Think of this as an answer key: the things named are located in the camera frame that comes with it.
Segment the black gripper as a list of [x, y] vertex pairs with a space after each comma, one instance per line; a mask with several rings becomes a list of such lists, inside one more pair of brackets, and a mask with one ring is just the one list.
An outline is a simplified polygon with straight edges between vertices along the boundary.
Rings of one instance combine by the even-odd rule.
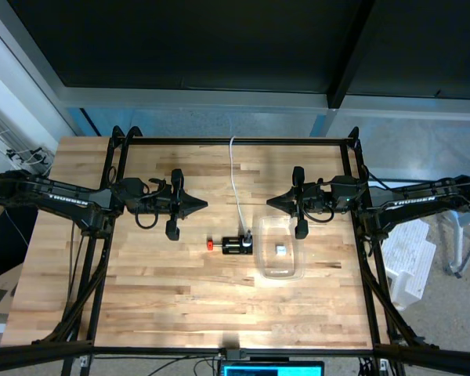
[[169, 240], [178, 240], [180, 230], [177, 225], [179, 215], [179, 206], [181, 207], [181, 219], [192, 215], [194, 212], [206, 208], [207, 201], [189, 195], [184, 189], [184, 176], [181, 169], [173, 169], [171, 174], [171, 183], [167, 184], [165, 180], [158, 178], [150, 178], [149, 182], [157, 185], [157, 189], [149, 193], [146, 198], [146, 213], [154, 215], [154, 221], [151, 225], [145, 227], [146, 230], [151, 230], [157, 225], [158, 217], [160, 214], [170, 216], [166, 222], [165, 234]]
[[[271, 207], [284, 212], [290, 218], [295, 217], [295, 238], [306, 239], [309, 234], [310, 219], [314, 223], [326, 224], [332, 220], [332, 207], [326, 202], [325, 192], [321, 186], [324, 181], [305, 183], [305, 170], [303, 167], [294, 167], [292, 173], [293, 187], [288, 192], [272, 197], [266, 201]], [[295, 195], [295, 213], [292, 202]]]

